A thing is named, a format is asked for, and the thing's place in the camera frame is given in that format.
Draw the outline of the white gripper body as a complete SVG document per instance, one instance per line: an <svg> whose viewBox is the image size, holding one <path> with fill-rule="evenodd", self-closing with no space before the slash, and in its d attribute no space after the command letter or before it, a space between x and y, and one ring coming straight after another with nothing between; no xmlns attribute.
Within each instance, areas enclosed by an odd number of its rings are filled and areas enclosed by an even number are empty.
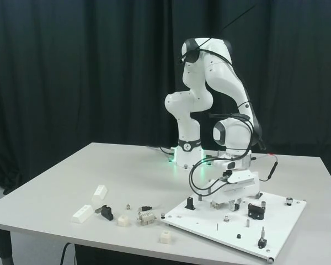
<svg viewBox="0 0 331 265"><path fill-rule="evenodd" d="M207 188L206 201L212 207L221 207L229 201L243 200L246 197L254 197L260 191L258 174L233 174L230 177L222 177L211 188Z"/></svg>

